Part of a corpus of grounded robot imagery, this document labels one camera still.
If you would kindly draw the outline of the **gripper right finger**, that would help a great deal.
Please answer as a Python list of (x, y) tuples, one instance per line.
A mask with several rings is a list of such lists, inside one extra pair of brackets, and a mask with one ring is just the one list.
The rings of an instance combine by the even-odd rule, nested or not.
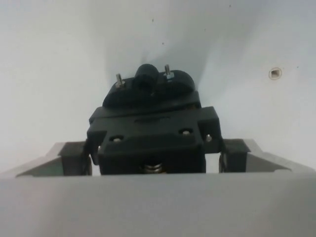
[(243, 139), (223, 140), (219, 156), (220, 173), (275, 172), (277, 170), (289, 170), (289, 168), (264, 159), (262, 155), (252, 155), (250, 147)]

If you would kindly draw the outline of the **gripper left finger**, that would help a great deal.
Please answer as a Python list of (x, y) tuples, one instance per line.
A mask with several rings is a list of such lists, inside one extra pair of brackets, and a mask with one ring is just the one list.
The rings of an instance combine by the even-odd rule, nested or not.
[(85, 142), (56, 143), (48, 153), (16, 168), (15, 176), (91, 176)]

